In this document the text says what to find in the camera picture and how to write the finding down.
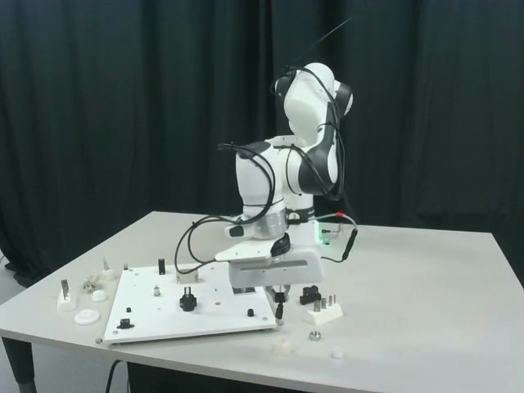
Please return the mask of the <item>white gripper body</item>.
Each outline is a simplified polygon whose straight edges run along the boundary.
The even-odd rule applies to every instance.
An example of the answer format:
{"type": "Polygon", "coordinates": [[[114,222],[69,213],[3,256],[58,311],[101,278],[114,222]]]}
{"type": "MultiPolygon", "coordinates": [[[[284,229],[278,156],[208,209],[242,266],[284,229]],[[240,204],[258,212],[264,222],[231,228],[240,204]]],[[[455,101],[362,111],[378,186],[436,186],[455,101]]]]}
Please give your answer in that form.
{"type": "Polygon", "coordinates": [[[233,287],[277,287],[321,282],[324,278],[321,249],[292,246],[281,255],[264,258],[230,259],[229,278],[233,287]]]}

